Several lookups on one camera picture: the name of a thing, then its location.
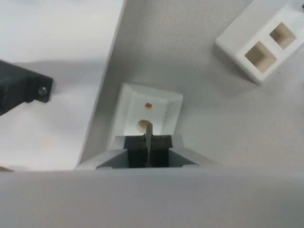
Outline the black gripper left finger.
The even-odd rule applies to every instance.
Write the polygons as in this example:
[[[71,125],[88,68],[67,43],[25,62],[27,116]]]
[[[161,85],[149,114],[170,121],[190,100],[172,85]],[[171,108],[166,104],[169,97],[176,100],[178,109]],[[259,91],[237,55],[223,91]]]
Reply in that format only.
[[[96,168],[145,168],[146,163],[147,147],[143,135],[117,136],[112,146],[98,157],[98,165]]]

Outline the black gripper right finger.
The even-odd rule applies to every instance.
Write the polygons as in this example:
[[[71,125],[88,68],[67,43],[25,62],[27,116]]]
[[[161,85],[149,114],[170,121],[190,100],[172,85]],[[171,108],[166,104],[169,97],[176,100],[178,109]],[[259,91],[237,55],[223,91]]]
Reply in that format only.
[[[199,157],[184,146],[180,135],[153,136],[151,142],[151,167],[180,168],[199,166]]]

